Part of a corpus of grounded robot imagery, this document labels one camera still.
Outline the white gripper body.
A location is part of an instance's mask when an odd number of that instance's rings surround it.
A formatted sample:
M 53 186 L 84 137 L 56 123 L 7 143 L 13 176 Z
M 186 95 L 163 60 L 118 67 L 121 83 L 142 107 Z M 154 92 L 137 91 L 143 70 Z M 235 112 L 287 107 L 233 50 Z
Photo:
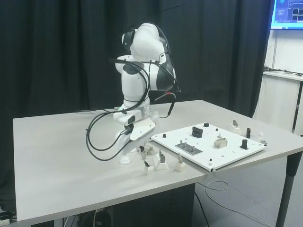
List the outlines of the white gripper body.
M 134 141 L 130 141 L 130 134 L 120 135 L 119 133 L 115 136 L 116 142 L 114 144 L 114 157 L 127 156 L 133 149 L 138 150 L 140 146 L 144 147 L 150 138 L 144 136 Z

